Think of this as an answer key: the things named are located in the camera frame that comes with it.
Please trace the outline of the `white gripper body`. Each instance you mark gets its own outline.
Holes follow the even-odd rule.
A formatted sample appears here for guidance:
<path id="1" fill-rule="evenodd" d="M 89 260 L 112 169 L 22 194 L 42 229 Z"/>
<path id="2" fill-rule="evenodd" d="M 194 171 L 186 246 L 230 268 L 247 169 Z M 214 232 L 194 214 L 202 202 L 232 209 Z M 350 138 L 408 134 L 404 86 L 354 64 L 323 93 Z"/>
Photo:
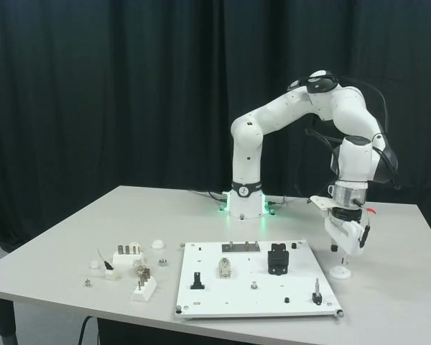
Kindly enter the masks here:
<path id="1" fill-rule="evenodd" d="M 344 221 L 334 217 L 329 211 L 325 217 L 325 230 L 347 255 L 363 254 L 364 248 L 360 247 L 360 240 L 362 240 L 364 228 L 356 221 Z"/>

